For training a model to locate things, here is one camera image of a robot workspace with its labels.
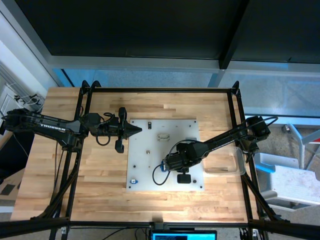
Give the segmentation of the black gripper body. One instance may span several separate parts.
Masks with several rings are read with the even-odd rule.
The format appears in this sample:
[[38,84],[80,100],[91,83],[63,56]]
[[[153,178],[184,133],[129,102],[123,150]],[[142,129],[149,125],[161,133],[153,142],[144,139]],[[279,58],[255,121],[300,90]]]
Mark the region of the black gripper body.
[[168,172],[177,172],[178,184],[191,184],[189,168],[200,163],[197,147],[200,142],[178,142],[164,158],[164,166]]
[[124,107],[120,107],[118,110],[118,117],[110,112],[104,112],[103,115],[108,117],[107,120],[103,120],[99,124],[101,133],[99,136],[107,136],[106,143],[99,143],[100,146],[107,146],[111,137],[117,137],[115,141],[115,150],[117,153],[124,153],[123,139],[125,138],[125,122],[127,121],[127,111]]

